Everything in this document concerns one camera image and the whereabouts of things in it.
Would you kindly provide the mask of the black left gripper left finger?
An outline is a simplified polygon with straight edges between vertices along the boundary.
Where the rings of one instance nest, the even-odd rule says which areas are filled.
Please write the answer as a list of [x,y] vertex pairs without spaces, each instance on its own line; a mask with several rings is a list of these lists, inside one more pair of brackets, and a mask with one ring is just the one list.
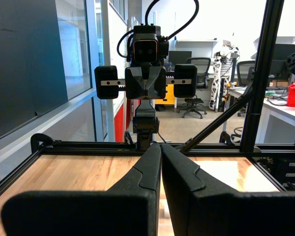
[[151,145],[107,191],[28,191],[10,198],[1,221],[8,236],[155,236],[161,147]]

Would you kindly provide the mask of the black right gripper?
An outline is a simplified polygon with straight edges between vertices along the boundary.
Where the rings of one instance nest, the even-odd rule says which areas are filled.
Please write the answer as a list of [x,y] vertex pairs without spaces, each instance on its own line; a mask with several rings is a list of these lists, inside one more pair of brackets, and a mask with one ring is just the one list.
[[163,99],[166,86],[174,86],[174,97],[190,98],[195,95],[197,68],[193,64],[177,64],[174,72],[163,66],[128,67],[125,78],[118,78],[116,66],[98,66],[94,70],[99,99],[115,99],[120,91],[128,99]]

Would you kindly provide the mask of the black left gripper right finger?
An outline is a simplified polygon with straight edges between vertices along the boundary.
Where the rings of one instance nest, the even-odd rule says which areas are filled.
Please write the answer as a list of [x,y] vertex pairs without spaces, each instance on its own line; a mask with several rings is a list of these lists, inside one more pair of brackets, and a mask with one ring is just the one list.
[[177,236],[295,236],[295,192],[239,192],[174,147],[162,179]]

